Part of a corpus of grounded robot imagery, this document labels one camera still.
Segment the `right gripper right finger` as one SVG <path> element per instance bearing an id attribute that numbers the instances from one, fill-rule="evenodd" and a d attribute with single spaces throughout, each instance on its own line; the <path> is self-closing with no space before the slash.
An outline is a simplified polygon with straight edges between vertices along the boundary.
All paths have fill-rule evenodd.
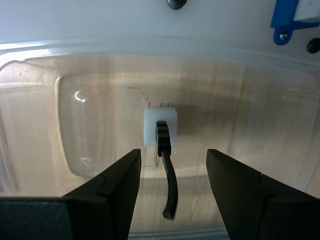
<path id="1" fill-rule="evenodd" d="M 208 149 L 210 188 L 231 240 L 318 240 L 320 200 Z"/>

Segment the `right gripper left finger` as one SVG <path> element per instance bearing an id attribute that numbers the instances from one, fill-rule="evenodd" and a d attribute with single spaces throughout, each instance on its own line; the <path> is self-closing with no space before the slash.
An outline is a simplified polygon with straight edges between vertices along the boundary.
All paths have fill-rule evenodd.
<path id="1" fill-rule="evenodd" d="M 140 187 L 133 149 L 61 197 L 2 197 L 2 240 L 126 240 Z"/>

